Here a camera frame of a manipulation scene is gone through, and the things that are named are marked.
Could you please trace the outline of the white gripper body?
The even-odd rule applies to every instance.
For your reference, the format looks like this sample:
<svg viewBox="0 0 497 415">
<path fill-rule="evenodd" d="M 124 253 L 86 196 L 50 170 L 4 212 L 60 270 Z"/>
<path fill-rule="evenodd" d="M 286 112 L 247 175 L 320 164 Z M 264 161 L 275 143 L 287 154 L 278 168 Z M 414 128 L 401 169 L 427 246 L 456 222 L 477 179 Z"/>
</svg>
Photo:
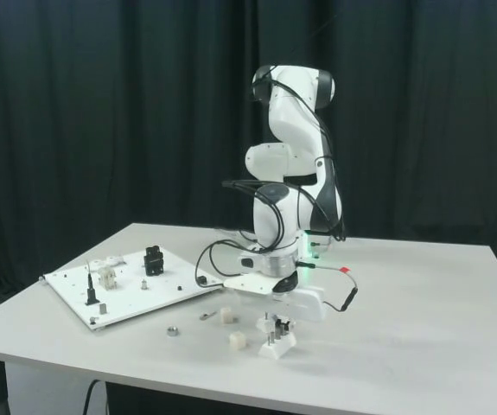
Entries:
<svg viewBox="0 0 497 415">
<path fill-rule="evenodd" d="M 292 321 L 321 322 L 325 319 L 325 290 L 316 286 L 298 287 L 285 293 L 257 294 L 236 290 L 240 302 L 251 308 Z"/>
</svg>

